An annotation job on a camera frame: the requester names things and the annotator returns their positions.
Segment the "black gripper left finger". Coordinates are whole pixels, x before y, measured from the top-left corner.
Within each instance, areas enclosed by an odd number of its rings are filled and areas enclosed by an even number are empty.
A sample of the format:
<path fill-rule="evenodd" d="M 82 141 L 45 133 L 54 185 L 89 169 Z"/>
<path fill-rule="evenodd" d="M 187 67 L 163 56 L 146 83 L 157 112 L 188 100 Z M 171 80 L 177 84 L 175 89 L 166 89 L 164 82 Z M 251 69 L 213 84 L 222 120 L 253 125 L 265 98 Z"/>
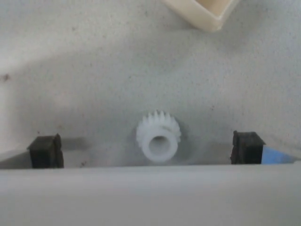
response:
<path fill-rule="evenodd" d="M 0 154 L 2 169 L 61 169 L 64 167 L 59 134 L 36 137 L 26 149 Z"/>

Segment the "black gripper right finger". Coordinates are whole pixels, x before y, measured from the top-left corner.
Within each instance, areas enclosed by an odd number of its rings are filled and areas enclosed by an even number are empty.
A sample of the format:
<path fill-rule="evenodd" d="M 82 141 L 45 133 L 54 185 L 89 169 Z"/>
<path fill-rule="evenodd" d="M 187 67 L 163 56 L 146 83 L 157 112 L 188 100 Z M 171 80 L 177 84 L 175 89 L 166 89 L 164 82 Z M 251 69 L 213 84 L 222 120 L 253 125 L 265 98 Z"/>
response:
<path fill-rule="evenodd" d="M 233 132 L 231 164 L 291 164 L 296 157 L 266 146 L 256 132 Z"/>

